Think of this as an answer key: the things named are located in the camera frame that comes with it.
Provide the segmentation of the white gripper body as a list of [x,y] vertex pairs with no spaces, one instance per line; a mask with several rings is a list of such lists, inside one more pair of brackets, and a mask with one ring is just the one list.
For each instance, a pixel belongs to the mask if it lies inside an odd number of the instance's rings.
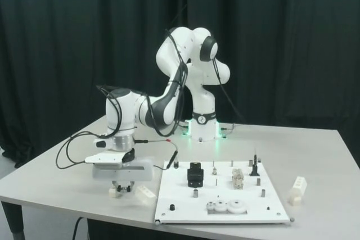
[[151,181],[153,162],[150,159],[134,159],[117,164],[94,164],[92,176],[108,181]]

